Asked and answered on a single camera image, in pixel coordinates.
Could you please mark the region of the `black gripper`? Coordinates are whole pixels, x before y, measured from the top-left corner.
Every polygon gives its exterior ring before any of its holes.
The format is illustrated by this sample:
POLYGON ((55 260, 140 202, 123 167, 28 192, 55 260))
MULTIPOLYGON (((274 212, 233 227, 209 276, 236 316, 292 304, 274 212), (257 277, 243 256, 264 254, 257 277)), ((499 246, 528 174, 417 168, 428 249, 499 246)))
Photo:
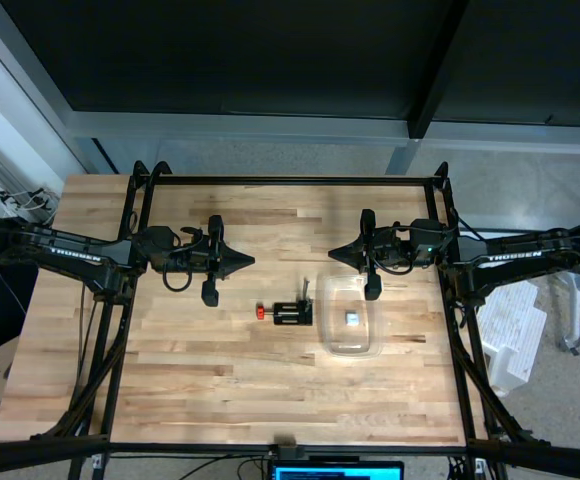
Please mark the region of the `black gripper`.
POLYGON ((195 236, 193 245, 186 254, 189 280, 196 274, 206 275, 201 286, 201 299, 207 307, 217 307, 219 304, 216 281, 220 276, 220 263, 222 279, 255 264, 254 257, 238 252, 223 242, 223 235, 224 224, 221 216, 210 216, 207 232, 195 236))
POLYGON ((378 300, 383 283, 379 271, 393 276, 411 272, 411 258, 403 250, 405 244, 396 235, 395 227, 377 227, 375 212, 363 209, 359 235, 354 241, 328 252, 330 259, 366 275, 366 301, 378 300))

